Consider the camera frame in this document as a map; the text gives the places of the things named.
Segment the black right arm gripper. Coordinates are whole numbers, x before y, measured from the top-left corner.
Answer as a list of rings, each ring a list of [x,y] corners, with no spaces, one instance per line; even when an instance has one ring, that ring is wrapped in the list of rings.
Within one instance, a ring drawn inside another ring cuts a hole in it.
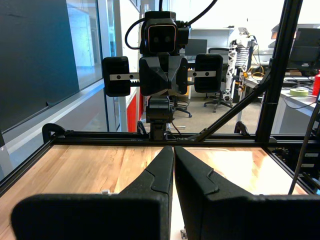
[[[109,97],[126,97],[132,87],[139,87],[143,96],[184,95],[189,78],[194,79],[196,92],[214,93],[221,89],[222,73],[223,58],[219,54],[198,54],[193,63],[180,55],[142,57],[138,72],[130,71],[126,56],[102,60],[104,86]]]

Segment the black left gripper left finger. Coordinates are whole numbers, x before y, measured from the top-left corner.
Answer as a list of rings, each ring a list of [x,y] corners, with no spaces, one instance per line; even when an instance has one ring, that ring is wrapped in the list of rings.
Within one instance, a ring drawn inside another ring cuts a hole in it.
[[[174,152],[165,146],[117,194],[37,194],[10,221],[18,240],[167,240],[171,231]]]

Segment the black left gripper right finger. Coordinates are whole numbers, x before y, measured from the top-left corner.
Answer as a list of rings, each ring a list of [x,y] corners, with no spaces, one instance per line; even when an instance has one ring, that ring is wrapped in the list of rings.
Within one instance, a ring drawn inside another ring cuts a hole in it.
[[[174,177],[190,240],[317,240],[317,195],[254,195],[185,148],[176,146]]]

